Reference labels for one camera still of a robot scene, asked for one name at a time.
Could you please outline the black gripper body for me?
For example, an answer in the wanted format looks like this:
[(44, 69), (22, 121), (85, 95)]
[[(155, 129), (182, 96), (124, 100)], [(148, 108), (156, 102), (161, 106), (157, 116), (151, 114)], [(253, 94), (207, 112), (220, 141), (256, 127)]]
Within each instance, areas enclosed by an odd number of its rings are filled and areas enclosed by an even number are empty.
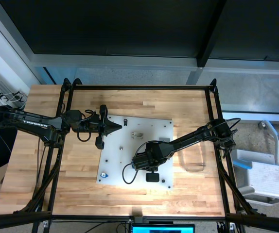
[(146, 181), (151, 183), (157, 183), (159, 182), (159, 173), (158, 168), (162, 164), (165, 163), (165, 157), (164, 156), (151, 156), (148, 158), (148, 165), (147, 165), (147, 171), (146, 174)]
[(97, 147), (97, 149), (103, 149), (105, 145), (105, 143), (103, 142), (103, 137), (105, 135), (105, 120), (107, 119), (107, 115), (107, 106), (101, 105), (99, 114), (94, 113), (90, 120), (90, 132), (98, 134), (95, 140), (95, 146)]

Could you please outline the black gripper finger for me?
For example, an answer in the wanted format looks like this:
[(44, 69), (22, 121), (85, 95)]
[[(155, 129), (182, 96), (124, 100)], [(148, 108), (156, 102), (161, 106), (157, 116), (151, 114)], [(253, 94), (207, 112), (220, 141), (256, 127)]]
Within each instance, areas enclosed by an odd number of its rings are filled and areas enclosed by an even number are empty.
[(122, 126), (113, 126), (113, 127), (106, 127), (106, 136), (110, 135), (111, 133), (122, 129)]
[(111, 117), (106, 118), (106, 126), (108, 126), (108, 127), (122, 127), (122, 125), (111, 121)]

